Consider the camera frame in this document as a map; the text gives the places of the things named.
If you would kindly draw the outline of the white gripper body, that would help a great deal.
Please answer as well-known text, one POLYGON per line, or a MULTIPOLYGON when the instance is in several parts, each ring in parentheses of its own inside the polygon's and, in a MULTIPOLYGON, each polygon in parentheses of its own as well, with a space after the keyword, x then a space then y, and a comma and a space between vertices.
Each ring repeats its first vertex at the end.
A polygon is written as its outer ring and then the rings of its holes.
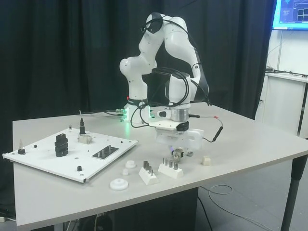
POLYGON ((203 136, 202 129, 186 131, 156 129, 155 140, 173 148, 201 148, 203 136))

